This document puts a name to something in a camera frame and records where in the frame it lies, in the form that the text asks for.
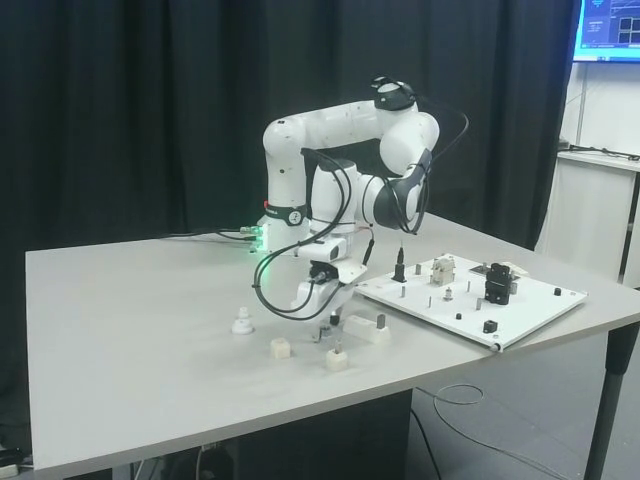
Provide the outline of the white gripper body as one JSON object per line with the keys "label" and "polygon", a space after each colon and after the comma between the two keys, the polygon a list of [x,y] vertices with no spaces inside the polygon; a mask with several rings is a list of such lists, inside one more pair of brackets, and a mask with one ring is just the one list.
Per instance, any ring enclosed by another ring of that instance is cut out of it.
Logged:
{"label": "white gripper body", "polygon": [[329,318],[351,299],[351,286],[334,279],[311,287],[310,282],[298,285],[295,297],[295,318],[320,320]]}

